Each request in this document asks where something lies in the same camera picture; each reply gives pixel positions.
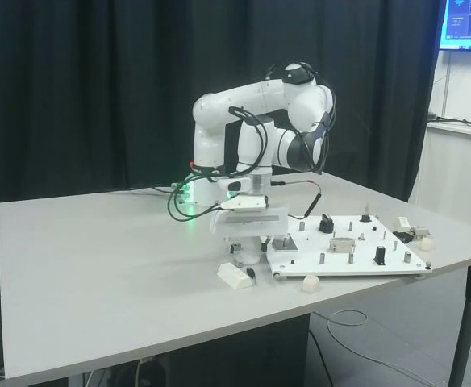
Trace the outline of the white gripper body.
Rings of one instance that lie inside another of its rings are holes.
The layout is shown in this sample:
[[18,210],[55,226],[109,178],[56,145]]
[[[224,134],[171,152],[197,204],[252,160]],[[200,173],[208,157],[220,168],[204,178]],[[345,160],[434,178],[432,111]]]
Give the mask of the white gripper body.
[[253,211],[219,211],[210,222],[210,232],[222,238],[269,237],[288,231],[288,207],[270,206]]

